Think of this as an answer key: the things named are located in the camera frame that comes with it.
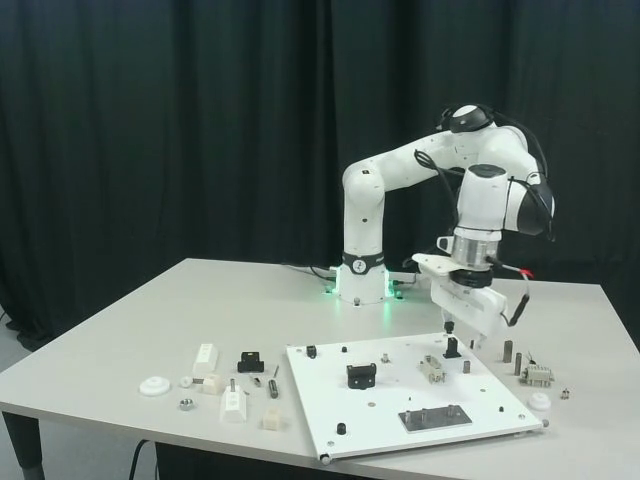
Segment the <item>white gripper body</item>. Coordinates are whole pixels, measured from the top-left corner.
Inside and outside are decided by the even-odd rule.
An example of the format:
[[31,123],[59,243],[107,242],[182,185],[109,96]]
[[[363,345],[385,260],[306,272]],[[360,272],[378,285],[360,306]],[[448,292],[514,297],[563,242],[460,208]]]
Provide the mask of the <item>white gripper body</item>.
[[431,299],[445,322],[463,322],[480,335],[493,334],[504,322],[505,296],[489,287],[474,289],[433,281]]

